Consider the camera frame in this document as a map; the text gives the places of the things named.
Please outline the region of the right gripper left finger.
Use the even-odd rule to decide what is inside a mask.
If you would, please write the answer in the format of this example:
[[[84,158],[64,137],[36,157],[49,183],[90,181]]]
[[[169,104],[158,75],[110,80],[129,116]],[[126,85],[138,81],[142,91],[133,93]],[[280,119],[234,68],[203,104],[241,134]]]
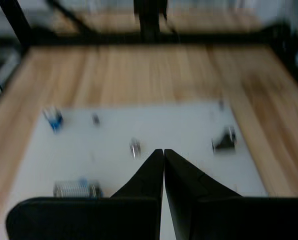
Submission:
[[[160,237],[164,153],[156,149],[109,198],[36,197],[7,214],[10,240],[157,240]]]

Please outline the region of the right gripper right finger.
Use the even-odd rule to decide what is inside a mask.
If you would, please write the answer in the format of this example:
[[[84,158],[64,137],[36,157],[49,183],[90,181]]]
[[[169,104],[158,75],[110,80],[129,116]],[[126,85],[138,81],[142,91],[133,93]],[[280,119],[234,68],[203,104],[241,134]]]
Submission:
[[[174,150],[164,181],[178,240],[298,240],[298,198],[244,197]]]

